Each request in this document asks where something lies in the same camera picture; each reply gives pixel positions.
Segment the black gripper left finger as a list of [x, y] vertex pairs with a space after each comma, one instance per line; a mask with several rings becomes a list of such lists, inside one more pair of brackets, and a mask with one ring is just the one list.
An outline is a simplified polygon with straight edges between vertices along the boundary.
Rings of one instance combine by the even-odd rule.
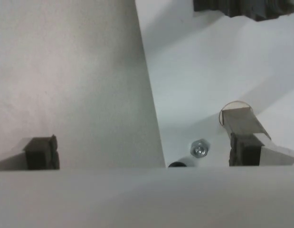
[[11, 150], [0, 154], [0, 171], [59, 170], [55, 135], [21, 139]]

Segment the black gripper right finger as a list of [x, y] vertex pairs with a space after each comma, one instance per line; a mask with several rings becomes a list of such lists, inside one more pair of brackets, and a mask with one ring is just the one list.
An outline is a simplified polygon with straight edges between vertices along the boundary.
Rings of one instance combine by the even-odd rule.
[[230, 166], [294, 165], [294, 150], [274, 144], [264, 133], [232, 133], [230, 145]]

